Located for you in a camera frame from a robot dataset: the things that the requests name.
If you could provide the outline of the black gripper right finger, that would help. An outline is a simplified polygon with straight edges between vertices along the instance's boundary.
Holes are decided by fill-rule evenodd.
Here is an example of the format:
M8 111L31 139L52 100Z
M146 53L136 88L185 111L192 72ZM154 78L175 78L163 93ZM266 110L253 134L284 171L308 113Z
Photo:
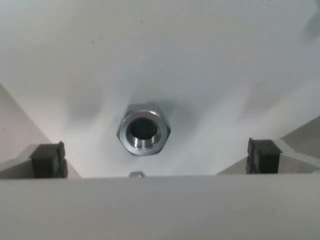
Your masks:
M247 174L311 174L320 172L320 159L299 153L281 139L248 140Z

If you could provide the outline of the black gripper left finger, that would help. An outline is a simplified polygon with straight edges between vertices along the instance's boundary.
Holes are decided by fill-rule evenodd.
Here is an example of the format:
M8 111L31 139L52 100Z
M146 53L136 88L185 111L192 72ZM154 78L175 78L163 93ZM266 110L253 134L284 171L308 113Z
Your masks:
M28 145L16 158L0 164L2 179L51 179L68 177L65 144Z

